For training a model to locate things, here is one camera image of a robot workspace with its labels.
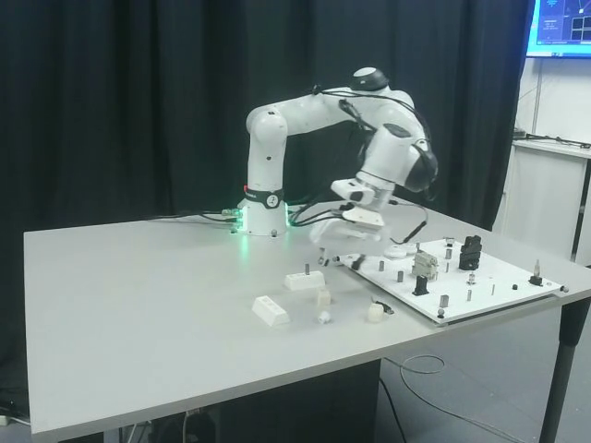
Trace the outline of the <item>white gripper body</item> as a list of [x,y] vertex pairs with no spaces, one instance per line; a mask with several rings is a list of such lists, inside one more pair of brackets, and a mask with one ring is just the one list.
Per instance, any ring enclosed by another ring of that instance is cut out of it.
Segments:
[[308,238],[315,245],[328,245],[335,242],[379,241],[383,229],[383,225],[330,219],[315,224]]

